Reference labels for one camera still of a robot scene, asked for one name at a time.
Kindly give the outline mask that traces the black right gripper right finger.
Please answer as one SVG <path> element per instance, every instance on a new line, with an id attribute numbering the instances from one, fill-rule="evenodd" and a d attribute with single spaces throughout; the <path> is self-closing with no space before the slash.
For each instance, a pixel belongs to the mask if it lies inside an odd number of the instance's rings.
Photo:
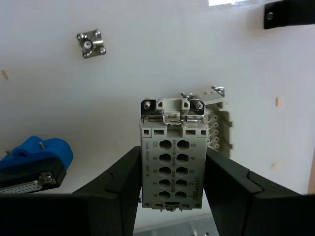
<path id="1" fill-rule="evenodd" d="M 313 236 L 315 197 L 207 149 L 205 193 L 221 236 Z"/>

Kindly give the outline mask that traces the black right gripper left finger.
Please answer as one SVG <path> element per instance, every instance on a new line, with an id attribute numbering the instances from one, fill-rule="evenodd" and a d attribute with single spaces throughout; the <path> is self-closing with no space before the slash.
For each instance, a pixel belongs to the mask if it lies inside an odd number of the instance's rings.
<path id="1" fill-rule="evenodd" d="M 141 188 L 141 148 L 71 194 L 0 197 L 2 236 L 130 236 Z"/>

